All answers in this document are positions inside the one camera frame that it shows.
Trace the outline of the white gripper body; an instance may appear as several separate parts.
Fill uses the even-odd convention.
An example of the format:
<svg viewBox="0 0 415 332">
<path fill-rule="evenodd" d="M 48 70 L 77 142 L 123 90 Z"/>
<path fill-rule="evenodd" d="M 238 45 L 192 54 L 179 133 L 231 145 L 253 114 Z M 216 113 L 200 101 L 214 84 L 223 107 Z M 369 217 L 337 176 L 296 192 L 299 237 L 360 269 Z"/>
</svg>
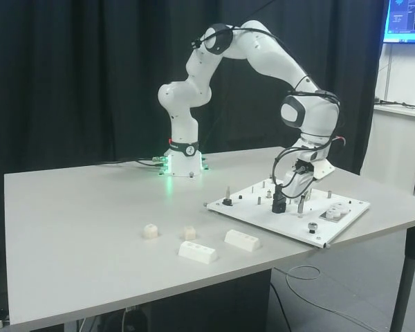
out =
<svg viewBox="0 0 415 332">
<path fill-rule="evenodd" d="M 313 180 L 313 172 L 290 170 L 284 176 L 282 194 L 288 199 L 296 199 L 308 190 Z"/>
</svg>

